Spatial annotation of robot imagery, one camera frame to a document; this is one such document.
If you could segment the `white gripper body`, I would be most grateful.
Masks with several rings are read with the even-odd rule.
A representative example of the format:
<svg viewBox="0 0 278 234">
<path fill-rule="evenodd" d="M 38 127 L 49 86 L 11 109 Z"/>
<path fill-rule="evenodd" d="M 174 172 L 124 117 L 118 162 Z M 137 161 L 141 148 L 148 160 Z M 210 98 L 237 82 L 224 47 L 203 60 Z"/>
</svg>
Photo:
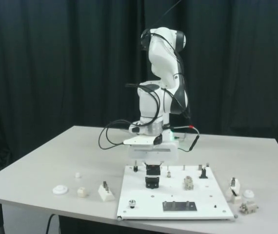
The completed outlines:
<svg viewBox="0 0 278 234">
<path fill-rule="evenodd" d="M 141 161 L 175 161 L 178 159 L 177 143 L 162 143 L 154 146 L 130 146 L 129 157 Z"/>
</svg>

